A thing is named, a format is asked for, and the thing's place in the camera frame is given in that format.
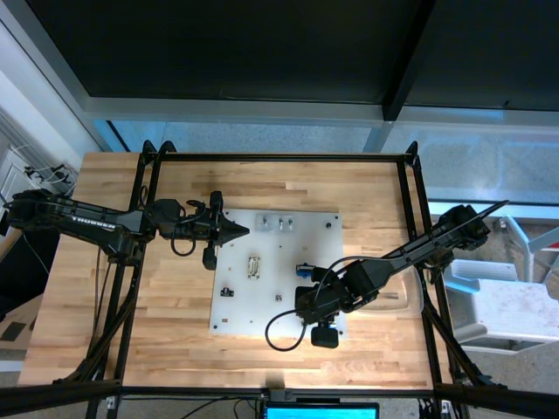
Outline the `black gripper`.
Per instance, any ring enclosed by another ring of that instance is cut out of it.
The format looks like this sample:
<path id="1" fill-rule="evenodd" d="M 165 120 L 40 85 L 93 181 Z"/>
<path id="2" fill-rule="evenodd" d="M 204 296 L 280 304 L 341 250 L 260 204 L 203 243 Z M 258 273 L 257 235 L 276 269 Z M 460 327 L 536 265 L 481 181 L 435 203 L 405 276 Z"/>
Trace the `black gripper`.
<path id="1" fill-rule="evenodd" d="M 247 236 L 250 231 L 247 227 L 228 218 L 223 213 L 224 200 L 221 191 L 210 193 L 208 205 L 200 202 L 188 201 L 196 207 L 196 212 L 186 223 L 187 238 L 197 244 L 199 241 L 207 243 L 202 255 L 203 266 L 206 270 L 215 271 L 217 268 L 216 246 L 218 245 L 221 217 L 221 246 Z"/>
<path id="2" fill-rule="evenodd" d="M 339 331 L 333 326 L 335 317 L 344 304 L 344 292 L 327 286 L 298 286 L 295 289 L 294 308 L 305 326 L 313 326 L 311 344 L 315 347 L 337 348 Z"/>

